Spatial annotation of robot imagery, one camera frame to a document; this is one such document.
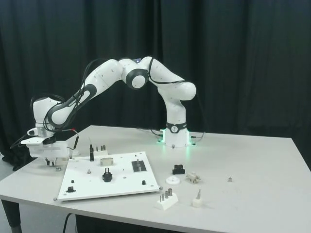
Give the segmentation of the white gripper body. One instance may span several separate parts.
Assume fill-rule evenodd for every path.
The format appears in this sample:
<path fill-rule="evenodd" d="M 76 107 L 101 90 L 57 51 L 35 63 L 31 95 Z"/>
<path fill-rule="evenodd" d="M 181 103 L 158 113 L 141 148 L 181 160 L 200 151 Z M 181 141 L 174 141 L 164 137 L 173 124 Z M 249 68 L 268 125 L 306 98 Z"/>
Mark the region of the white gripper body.
<path fill-rule="evenodd" d="M 30 155 L 34 158 L 44 158 L 49 161 L 56 158 L 68 158 L 68 144 L 65 141 L 56 141 L 51 144 L 29 144 Z"/>

